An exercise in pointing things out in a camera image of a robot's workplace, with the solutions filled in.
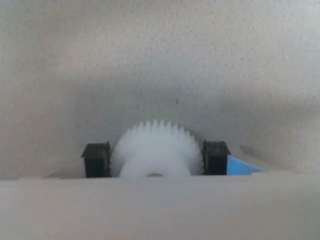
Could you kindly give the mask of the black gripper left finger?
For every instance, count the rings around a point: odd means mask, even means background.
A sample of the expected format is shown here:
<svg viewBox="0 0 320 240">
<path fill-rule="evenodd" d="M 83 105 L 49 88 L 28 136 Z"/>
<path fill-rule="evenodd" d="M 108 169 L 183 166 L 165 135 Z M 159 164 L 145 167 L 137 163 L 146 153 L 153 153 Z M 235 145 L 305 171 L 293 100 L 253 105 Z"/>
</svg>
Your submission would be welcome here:
<svg viewBox="0 0 320 240">
<path fill-rule="evenodd" d="M 69 147 L 58 155 L 44 179 L 109 178 L 112 149 L 108 141 Z"/>
</svg>

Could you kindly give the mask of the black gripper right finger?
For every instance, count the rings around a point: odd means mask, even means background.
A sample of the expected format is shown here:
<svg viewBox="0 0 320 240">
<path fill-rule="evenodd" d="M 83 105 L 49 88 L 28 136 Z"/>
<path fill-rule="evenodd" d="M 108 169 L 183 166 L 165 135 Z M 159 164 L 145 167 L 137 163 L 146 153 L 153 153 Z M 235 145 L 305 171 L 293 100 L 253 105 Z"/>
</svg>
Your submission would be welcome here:
<svg viewBox="0 0 320 240">
<path fill-rule="evenodd" d="M 225 141 L 203 141 L 202 159 L 207 176 L 250 176 L 252 174 L 289 174 L 281 164 L 244 153 L 244 147 Z"/>
</svg>

